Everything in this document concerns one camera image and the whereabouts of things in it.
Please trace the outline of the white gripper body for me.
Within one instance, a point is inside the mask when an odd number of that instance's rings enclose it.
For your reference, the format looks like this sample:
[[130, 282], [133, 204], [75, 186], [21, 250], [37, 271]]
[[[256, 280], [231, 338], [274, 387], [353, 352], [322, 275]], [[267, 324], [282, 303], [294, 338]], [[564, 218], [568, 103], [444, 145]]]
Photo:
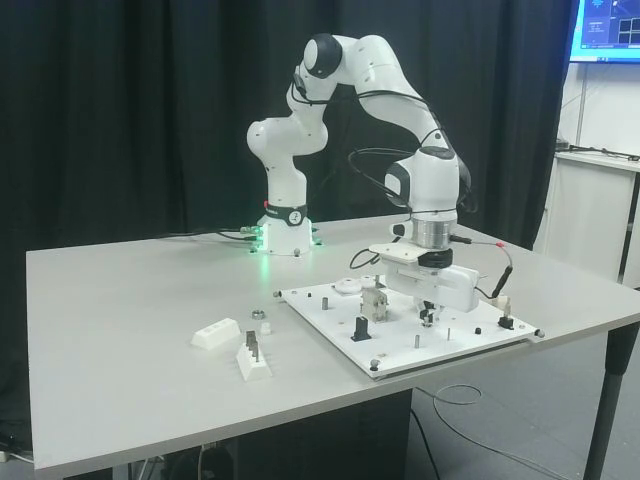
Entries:
[[391, 290], [411, 297], [420, 310], [428, 303], [436, 309], [467, 313], [479, 304], [475, 293], [479, 280], [476, 270], [456, 265], [443, 269], [395, 266], [387, 269], [385, 280]]

